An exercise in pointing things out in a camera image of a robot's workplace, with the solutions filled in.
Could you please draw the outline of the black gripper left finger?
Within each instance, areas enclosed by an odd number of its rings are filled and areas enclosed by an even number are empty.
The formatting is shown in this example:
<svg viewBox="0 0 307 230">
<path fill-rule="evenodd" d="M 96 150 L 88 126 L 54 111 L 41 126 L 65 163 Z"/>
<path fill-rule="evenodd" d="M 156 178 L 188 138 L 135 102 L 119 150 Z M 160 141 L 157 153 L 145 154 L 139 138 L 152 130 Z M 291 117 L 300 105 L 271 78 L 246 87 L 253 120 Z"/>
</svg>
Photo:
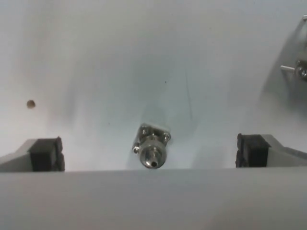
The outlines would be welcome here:
<svg viewBox="0 0 307 230">
<path fill-rule="evenodd" d="M 28 139 L 15 152 L 0 158 L 1 172 L 63 172 L 62 139 Z"/>
</svg>

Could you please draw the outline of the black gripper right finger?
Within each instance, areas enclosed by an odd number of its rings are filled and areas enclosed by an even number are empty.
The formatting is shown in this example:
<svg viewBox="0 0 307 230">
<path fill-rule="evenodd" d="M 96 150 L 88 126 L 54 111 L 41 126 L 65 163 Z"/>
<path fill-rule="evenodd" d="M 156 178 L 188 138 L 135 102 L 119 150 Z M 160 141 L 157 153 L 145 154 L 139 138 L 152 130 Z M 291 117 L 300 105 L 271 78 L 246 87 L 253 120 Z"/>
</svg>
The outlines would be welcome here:
<svg viewBox="0 0 307 230">
<path fill-rule="evenodd" d="M 306 167 L 305 152 L 283 146 L 273 135 L 237 136 L 237 168 Z"/>
</svg>

